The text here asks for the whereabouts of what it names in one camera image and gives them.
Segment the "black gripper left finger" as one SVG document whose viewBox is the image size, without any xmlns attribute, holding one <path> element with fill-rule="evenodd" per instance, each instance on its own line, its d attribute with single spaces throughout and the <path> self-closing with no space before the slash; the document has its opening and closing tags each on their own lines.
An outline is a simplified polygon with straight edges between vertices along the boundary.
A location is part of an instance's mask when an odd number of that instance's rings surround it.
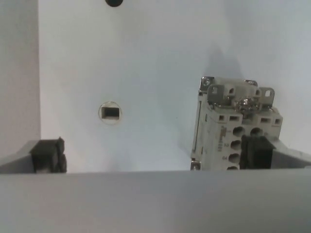
<svg viewBox="0 0 311 233">
<path fill-rule="evenodd" d="M 0 159 L 1 174 L 67 173 L 65 141 L 30 140 L 17 152 Z"/>
</svg>

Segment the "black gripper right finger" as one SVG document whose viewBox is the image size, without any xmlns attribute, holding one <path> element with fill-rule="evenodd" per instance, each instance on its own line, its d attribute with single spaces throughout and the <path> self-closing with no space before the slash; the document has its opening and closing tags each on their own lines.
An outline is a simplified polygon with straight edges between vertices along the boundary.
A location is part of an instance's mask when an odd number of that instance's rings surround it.
<svg viewBox="0 0 311 233">
<path fill-rule="evenodd" d="M 243 136 L 241 169 L 310 168 L 311 155 L 285 146 L 271 136 Z"/>
</svg>

